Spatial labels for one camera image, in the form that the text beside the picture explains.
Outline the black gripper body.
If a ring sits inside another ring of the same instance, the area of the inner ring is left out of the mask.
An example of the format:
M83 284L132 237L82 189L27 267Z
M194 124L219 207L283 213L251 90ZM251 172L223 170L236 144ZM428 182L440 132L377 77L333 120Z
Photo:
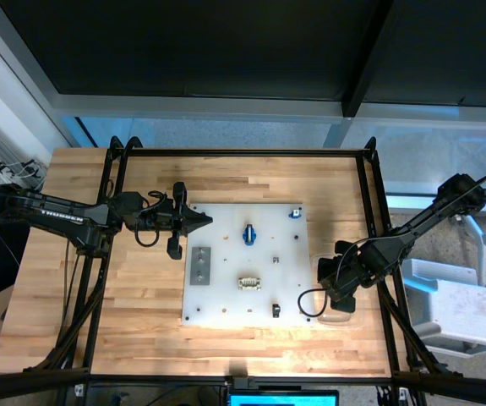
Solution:
M167 240L167 253L171 259L181 259L183 248L179 239L183 234L183 208L187 202L184 183L176 182L173 185L171 199L159 190L149 191L148 196L155 198L156 202L148 203L147 207L140 211L140 230L154 231L156 236L153 242L148 244L140 242L140 245L151 248L158 243L160 232L170 232L172 236Z
M353 243L339 240L335 244L335 252L334 272L331 276L330 307L340 312L353 313L356 306L353 295L358 287L356 273L358 247Z

